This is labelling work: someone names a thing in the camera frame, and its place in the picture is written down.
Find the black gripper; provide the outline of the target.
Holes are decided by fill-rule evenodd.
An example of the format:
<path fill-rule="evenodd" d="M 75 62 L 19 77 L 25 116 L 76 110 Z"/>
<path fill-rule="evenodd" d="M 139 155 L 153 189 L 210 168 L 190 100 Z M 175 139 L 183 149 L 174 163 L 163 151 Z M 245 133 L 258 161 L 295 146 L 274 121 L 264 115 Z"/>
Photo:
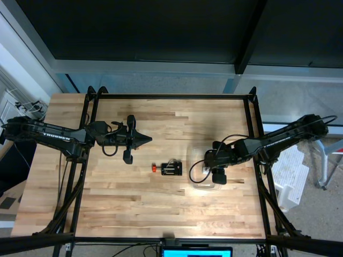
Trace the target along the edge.
<path fill-rule="evenodd" d="M 233 164 L 236 156 L 231 145 L 214 141 L 212 149 L 207 150 L 204 156 L 205 166 L 210 169 L 212 182 L 218 185 L 227 184 L 225 168 Z"/>
<path fill-rule="evenodd" d="M 136 119 L 134 115 L 128 115 L 127 125 L 124 125 L 123 122 L 111 122 L 111 124 L 116 125 L 117 129 L 108 132 L 102 143 L 102 152 L 109 157 L 116 155 L 119 146 L 126 147 L 126 150 L 123 152 L 123 161 L 126 164 L 133 163 L 133 156 L 131 155 L 131 150 L 137 149 L 138 147 L 149 143 L 152 141 L 152 138 L 139 133 L 136 129 Z M 105 146 L 115 146 L 115 151 L 112 154 L 108 154 L 105 151 Z"/>

